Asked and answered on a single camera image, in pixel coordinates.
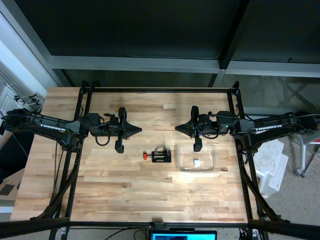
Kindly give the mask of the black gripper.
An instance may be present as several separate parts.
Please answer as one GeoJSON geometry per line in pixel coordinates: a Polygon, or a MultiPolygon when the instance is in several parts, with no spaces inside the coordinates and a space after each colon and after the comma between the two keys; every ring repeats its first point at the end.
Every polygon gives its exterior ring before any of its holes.
{"type": "Polygon", "coordinates": [[[218,137],[218,130],[210,120],[211,114],[199,114],[199,108],[192,106],[191,120],[175,127],[179,133],[194,138],[193,151],[200,152],[203,143],[201,136],[208,140],[214,140],[218,137]]]}
{"type": "Polygon", "coordinates": [[[128,139],[131,136],[142,132],[142,128],[134,126],[127,121],[127,112],[124,107],[120,107],[118,110],[118,117],[114,114],[110,116],[107,122],[107,137],[110,140],[111,137],[117,137],[115,141],[114,149],[117,153],[124,153],[123,139],[128,139]]]}

